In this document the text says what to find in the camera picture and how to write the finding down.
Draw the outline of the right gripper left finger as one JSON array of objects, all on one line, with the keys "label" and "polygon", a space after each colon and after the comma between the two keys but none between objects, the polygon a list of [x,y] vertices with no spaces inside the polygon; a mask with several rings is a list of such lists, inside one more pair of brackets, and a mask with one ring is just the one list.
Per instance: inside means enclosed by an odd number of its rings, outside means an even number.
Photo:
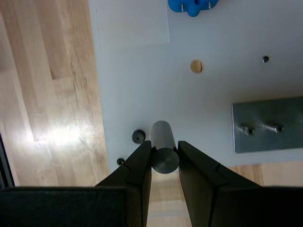
[{"label": "right gripper left finger", "polygon": [[0,192],[3,227],[144,227],[151,188],[150,141],[93,187],[14,187]]}]

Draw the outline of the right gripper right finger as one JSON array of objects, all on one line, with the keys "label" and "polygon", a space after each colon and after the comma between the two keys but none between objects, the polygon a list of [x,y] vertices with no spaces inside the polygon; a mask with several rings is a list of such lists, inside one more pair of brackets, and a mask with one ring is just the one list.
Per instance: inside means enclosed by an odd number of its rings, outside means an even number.
[{"label": "right gripper right finger", "polygon": [[303,189],[263,187],[178,142],[179,178],[194,227],[301,227]]}]

